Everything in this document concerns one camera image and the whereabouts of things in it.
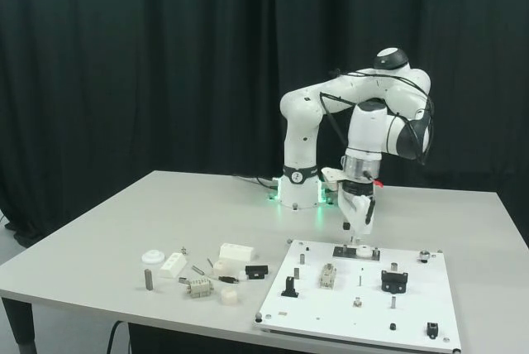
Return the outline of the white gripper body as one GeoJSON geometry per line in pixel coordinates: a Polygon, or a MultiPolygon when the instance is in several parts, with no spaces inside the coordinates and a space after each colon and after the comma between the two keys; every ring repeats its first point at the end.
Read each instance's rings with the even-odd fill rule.
{"type": "Polygon", "coordinates": [[[372,231],[374,225],[373,196],[339,194],[339,209],[344,217],[343,222],[350,223],[352,235],[367,235],[372,231]]]}

